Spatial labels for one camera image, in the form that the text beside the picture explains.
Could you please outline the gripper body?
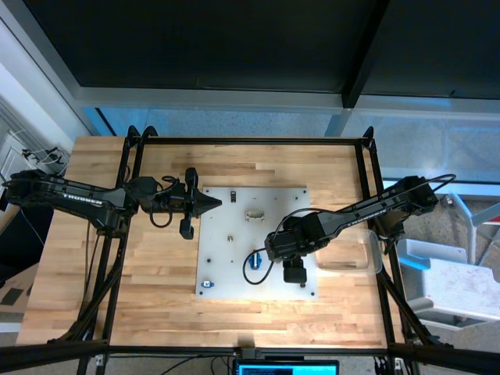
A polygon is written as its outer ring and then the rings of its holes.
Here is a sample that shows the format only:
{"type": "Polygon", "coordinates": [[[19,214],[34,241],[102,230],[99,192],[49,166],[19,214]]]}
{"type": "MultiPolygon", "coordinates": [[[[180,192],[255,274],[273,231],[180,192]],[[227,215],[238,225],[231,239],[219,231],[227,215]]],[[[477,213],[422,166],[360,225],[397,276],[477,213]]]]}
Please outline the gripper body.
{"type": "Polygon", "coordinates": [[[287,284],[305,284],[306,268],[302,266],[285,266],[283,269],[283,278],[287,284]]]}
{"type": "Polygon", "coordinates": [[[194,237],[194,228],[191,225],[192,217],[198,217],[196,197],[198,190],[198,173],[194,167],[189,167],[185,171],[184,182],[178,181],[171,192],[171,212],[183,214],[180,220],[180,235],[183,239],[194,237]]]}

